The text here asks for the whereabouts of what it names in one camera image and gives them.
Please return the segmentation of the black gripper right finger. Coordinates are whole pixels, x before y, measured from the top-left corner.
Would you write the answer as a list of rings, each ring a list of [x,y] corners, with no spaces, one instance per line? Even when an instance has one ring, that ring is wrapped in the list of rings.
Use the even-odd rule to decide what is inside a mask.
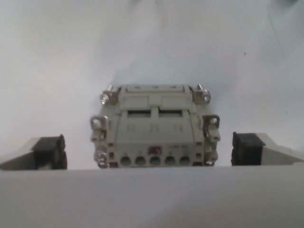
[[[304,153],[279,145],[266,133],[237,133],[232,137],[233,166],[293,165],[304,162]]]

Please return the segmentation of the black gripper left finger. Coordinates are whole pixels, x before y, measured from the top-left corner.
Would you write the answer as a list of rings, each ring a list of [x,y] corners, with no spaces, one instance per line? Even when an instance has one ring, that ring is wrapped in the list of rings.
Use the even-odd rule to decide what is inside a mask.
[[[21,148],[0,157],[1,170],[66,170],[64,136],[30,138]]]

